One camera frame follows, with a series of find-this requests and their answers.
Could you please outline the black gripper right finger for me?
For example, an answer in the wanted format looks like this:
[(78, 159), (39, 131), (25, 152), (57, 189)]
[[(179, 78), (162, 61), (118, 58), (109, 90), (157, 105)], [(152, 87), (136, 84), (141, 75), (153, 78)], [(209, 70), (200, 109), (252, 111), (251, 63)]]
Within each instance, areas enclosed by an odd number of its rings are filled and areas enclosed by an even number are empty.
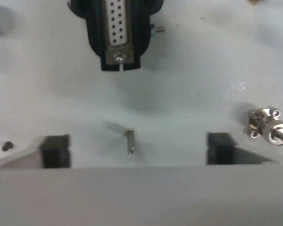
[(207, 165), (283, 165), (283, 155), (256, 147), (243, 148), (229, 133), (209, 132), (207, 146)]

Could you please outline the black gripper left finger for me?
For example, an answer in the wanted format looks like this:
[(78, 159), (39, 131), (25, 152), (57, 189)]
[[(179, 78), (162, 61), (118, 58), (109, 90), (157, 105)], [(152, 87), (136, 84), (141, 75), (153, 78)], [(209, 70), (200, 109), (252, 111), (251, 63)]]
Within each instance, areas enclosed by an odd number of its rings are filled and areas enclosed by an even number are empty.
[(0, 170), (66, 169), (71, 167), (71, 137), (69, 134), (36, 138), (27, 148), (16, 151), (7, 141), (0, 158)]

